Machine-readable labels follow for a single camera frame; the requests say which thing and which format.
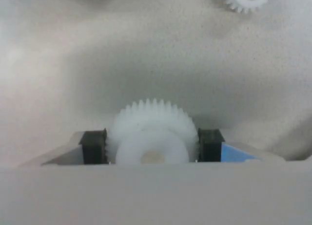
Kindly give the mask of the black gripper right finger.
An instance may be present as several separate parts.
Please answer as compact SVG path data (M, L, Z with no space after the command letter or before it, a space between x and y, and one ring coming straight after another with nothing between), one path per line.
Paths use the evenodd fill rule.
M248 162L262 161L258 154L243 150L225 142L219 129L202 129L197 131L199 154L197 162Z

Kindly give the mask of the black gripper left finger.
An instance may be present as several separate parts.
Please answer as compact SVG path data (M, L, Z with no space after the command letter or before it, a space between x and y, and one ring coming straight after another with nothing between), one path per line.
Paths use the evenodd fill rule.
M93 130L75 133L70 141L44 156L43 165L102 165L107 164L105 156L107 130Z

